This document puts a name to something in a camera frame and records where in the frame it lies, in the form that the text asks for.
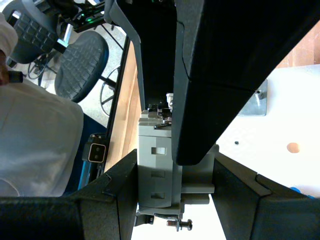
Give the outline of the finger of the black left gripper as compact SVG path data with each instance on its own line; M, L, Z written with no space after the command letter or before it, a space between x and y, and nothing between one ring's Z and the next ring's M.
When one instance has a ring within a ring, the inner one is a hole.
M177 11L173 0L107 0L104 20L121 27L134 47L141 109L173 92Z
M317 0L178 0L172 159L198 164L320 19Z

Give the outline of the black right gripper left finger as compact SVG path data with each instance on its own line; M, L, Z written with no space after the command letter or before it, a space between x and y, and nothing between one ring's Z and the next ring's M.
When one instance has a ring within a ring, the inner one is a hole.
M138 204L137 150L62 197L2 197L2 240L129 240Z

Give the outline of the person's hand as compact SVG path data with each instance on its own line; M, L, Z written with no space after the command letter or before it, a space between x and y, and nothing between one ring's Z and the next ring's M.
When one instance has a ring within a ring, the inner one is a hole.
M8 84L10 81L9 72L6 65L6 59L7 57L5 53L1 50L0 51L0 85L1 86Z

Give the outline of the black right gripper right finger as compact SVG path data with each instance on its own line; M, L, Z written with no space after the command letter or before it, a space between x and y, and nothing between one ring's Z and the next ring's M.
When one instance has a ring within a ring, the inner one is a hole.
M228 240L318 240L320 200L218 153L211 195Z

